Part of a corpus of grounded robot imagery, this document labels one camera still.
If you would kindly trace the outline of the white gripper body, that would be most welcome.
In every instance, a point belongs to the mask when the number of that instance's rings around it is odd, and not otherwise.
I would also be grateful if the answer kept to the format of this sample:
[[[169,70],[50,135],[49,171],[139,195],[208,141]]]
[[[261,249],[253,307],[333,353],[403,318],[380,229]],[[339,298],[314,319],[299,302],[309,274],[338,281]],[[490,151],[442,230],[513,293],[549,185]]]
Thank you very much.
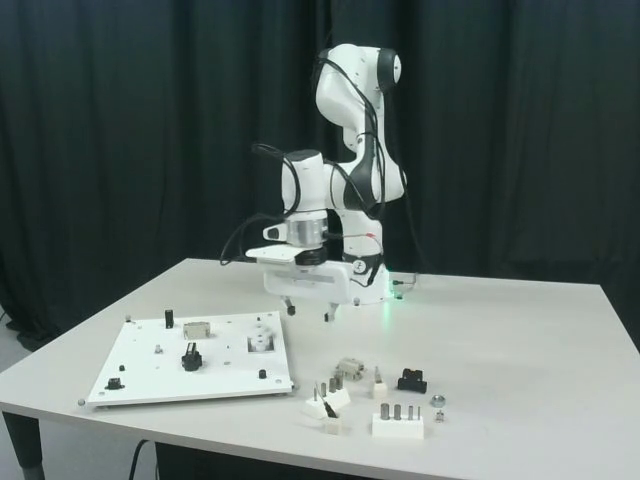
[[[313,267],[266,265],[265,290],[279,297],[305,298],[325,303],[351,302],[350,273],[341,263]]]

